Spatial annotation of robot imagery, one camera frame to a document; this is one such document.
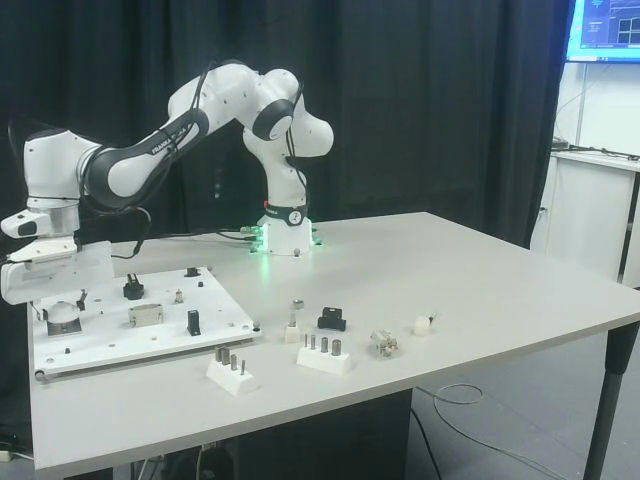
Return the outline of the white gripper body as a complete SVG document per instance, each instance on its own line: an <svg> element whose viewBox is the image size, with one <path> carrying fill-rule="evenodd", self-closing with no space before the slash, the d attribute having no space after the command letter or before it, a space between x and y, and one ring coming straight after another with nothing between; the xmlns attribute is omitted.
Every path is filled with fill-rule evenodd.
<svg viewBox="0 0 640 480"><path fill-rule="evenodd" d="M113 278L109 241L78 247L74 241L34 241L1 267L1 296L22 304L89 289Z"/></svg>

